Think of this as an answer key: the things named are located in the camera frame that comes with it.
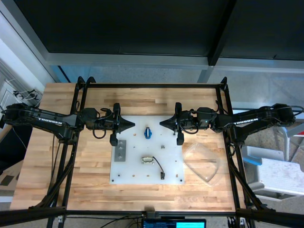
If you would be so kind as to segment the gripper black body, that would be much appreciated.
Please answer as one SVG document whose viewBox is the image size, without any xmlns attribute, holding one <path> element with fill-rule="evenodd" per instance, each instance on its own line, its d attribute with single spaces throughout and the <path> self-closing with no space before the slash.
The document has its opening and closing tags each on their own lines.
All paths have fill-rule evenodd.
<svg viewBox="0 0 304 228">
<path fill-rule="evenodd" d="M 120 104 L 115 103 L 113 105 L 112 111 L 109 108 L 101 108 L 100 110 L 105 113 L 100 120 L 101 129 L 104 130 L 104 133 L 106 133 L 106 131 L 112 131 L 110 135 L 110 144 L 112 146 L 117 146 L 118 140 L 116 134 L 118 133 L 118 129 L 120 125 L 120 121 L 119 121 L 119 117 L 121 113 Z"/>
<path fill-rule="evenodd" d="M 182 104 L 176 103 L 175 104 L 175 114 L 176 114 L 176 125 L 177 125 L 177 145 L 182 146 L 184 143 L 184 134 L 194 134 L 192 131 L 187 131 L 186 128 L 189 130 L 193 130 L 193 117 L 191 117 L 191 111 L 183 111 Z"/>
</svg>

